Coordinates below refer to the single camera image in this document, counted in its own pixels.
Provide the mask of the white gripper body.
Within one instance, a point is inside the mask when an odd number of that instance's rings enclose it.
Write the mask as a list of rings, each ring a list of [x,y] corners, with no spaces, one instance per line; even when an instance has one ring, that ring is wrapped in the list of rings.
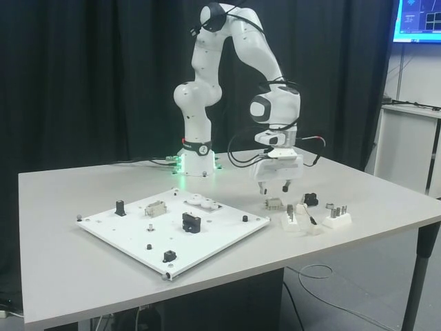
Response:
[[[295,159],[266,159],[253,165],[253,179],[257,182],[298,179],[303,174],[303,156]]]

